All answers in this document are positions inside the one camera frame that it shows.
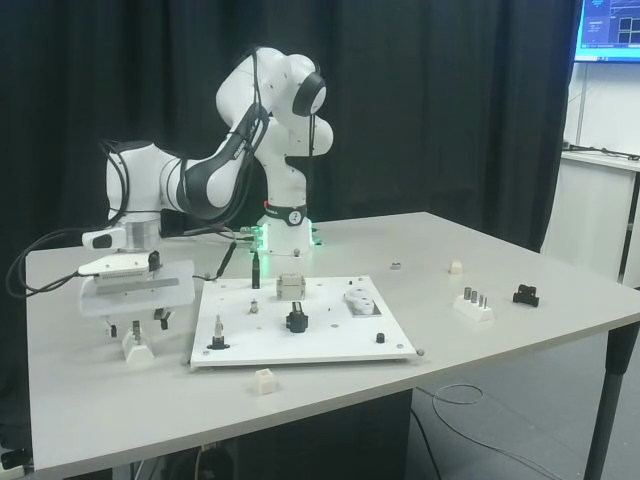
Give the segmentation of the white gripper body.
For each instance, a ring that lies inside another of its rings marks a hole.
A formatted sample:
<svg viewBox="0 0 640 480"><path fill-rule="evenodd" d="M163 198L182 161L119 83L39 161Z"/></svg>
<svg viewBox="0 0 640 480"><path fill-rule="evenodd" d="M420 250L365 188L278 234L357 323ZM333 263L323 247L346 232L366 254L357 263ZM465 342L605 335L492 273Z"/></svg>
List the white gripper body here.
<svg viewBox="0 0 640 480"><path fill-rule="evenodd" d="M87 278L79 310L85 317L100 317L189 305L195 299L193 274L194 263L182 260L125 279Z"/></svg>

